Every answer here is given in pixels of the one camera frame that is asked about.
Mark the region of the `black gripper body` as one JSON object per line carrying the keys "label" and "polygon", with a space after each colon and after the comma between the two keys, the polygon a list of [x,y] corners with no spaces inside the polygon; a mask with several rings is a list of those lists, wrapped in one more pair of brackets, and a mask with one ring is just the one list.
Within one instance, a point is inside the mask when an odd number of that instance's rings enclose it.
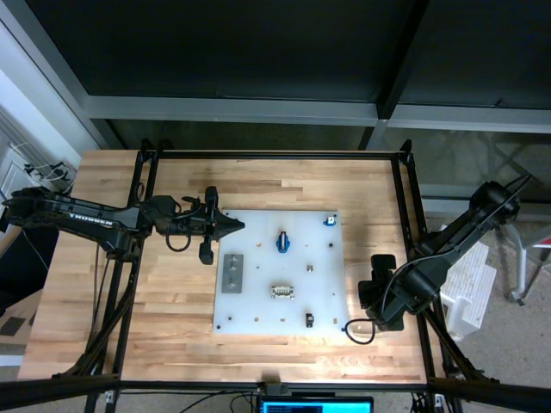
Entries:
{"label": "black gripper body", "polygon": [[217,218],[220,215],[218,203],[219,195],[215,186],[206,188],[204,201],[197,199],[192,203],[188,233],[190,236],[203,238],[199,245],[199,259],[202,264],[214,263],[212,242],[219,242],[220,240],[217,229]]}
{"label": "black gripper body", "polygon": [[371,257],[373,301],[370,306],[371,317],[380,331],[402,331],[404,329],[404,293],[403,282],[395,276],[397,268],[393,255],[374,255]]}

